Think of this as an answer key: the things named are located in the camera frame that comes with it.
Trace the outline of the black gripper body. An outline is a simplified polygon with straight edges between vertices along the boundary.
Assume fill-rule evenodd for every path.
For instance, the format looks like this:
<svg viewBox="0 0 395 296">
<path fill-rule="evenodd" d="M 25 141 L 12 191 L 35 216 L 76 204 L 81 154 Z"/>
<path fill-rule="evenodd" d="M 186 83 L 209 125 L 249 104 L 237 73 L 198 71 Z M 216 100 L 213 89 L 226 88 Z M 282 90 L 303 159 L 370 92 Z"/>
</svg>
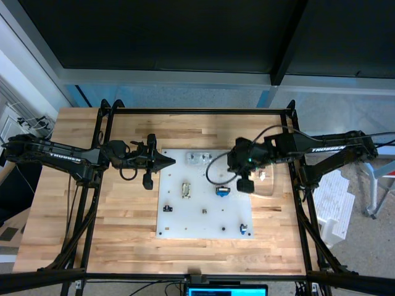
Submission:
<svg viewBox="0 0 395 296">
<path fill-rule="evenodd" d="M 146 170 L 143 175 L 143 187 L 146 190 L 152 190 L 154 183 L 151 175 L 155 162 L 154 151 L 157 145 L 156 136 L 155 134 L 149 134 L 146 144 L 136 141 L 132 141 L 131 143 L 137 146 L 136 152 L 132 156 L 134 164 L 137 165 L 137 169 Z"/>
<path fill-rule="evenodd" d="M 254 182 L 249 179 L 253 166 L 250 160 L 252 142 L 245 138 L 237 138 L 234 148 L 227 156 L 228 172 L 241 178 L 236 182 L 236 188 L 243 193 L 254 192 Z"/>
</svg>

